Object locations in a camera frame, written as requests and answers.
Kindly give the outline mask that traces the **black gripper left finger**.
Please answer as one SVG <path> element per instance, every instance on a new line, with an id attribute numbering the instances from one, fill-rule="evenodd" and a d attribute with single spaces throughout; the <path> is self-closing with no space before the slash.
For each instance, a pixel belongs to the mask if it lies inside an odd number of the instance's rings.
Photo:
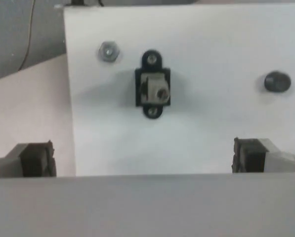
<path id="1" fill-rule="evenodd" d="M 0 178 L 56 177 L 56 161 L 51 141 L 19 143 L 0 158 Z"/>

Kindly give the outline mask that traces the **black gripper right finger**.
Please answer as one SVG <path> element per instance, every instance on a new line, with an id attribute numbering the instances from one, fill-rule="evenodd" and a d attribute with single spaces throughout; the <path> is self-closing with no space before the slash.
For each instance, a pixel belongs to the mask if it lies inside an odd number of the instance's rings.
<path id="1" fill-rule="evenodd" d="M 295 155 L 281 151 L 270 139 L 234 139 L 233 173 L 295 172 Z"/>

